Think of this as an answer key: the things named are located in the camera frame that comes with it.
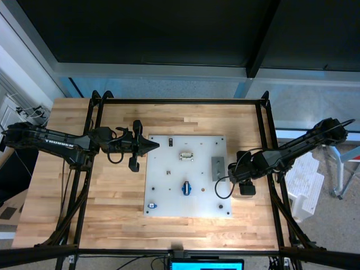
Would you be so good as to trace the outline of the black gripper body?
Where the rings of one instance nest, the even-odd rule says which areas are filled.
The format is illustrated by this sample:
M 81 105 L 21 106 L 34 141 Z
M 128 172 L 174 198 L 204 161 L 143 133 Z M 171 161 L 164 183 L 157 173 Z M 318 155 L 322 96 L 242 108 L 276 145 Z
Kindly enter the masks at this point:
M 133 122 L 133 131 L 129 131 L 128 128 L 116 127 L 117 131 L 122 131 L 123 134 L 113 139 L 112 141 L 112 153 L 121 154 L 119 161 L 113 161 L 114 164 L 119 164 L 123 161 L 124 154 L 132 154 L 129 158 L 129 169 L 132 172 L 138 172 L 140 164 L 137 161 L 138 155 L 140 155 L 140 135 L 142 135 L 143 126 L 140 120 Z
M 246 165 L 230 163 L 228 166 L 228 176 L 230 182 L 239 188 L 240 196 L 256 195 L 256 189 L 250 176 L 250 169 Z

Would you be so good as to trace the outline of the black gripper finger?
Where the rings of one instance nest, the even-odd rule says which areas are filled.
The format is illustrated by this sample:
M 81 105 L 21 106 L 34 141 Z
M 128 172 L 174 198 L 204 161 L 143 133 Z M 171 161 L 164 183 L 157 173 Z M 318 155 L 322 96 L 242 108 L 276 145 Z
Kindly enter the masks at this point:
M 144 156 L 145 154 L 147 154 L 148 152 L 155 150 L 157 148 L 159 148 L 159 145 L 147 145 L 147 146 L 142 146 L 139 148 L 139 155 L 140 156 Z
M 157 142 L 146 139 L 143 135 L 139 136 L 139 144 L 142 146 L 159 146 Z

